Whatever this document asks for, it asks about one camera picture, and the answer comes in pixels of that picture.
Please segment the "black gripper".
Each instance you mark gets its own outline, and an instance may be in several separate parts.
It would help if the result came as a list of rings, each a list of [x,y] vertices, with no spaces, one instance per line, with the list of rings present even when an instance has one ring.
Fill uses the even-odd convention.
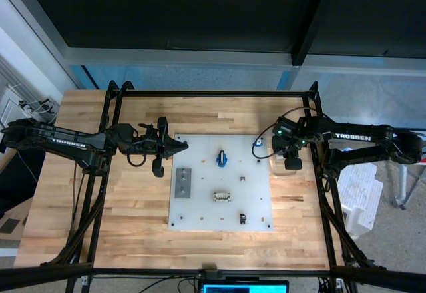
[[[301,170],[302,160],[298,151],[303,147],[298,136],[298,124],[293,121],[280,121],[276,125],[276,154],[283,156],[286,170]]]
[[[188,149],[188,143],[180,139],[174,139],[168,135],[168,121],[166,117],[159,117],[157,127],[145,123],[138,123],[139,127],[145,130],[145,133],[137,138],[134,138],[131,146],[131,155],[142,155],[143,160],[140,164],[131,163],[133,167],[141,167],[145,164],[148,155],[154,155],[155,159],[152,162],[152,173],[157,178],[164,176],[164,167],[162,166],[163,158],[170,158],[177,153]]]

